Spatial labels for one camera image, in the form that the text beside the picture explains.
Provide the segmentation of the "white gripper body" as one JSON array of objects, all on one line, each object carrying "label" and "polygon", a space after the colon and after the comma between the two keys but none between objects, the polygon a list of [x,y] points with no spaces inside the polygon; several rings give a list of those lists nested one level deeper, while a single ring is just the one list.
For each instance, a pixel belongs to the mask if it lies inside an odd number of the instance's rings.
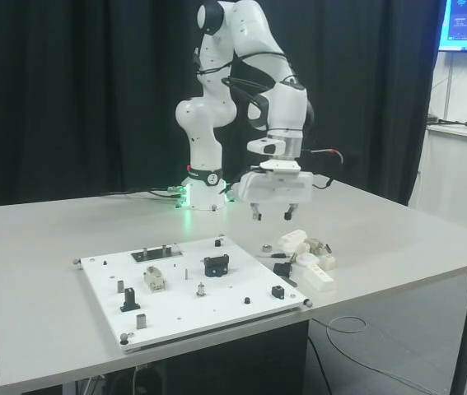
[{"label": "white gripper body", "polygon": [[275,173],[250,171],[241,177],[239,199],[248,203],[309,202],[312,196],[311,172]]}]

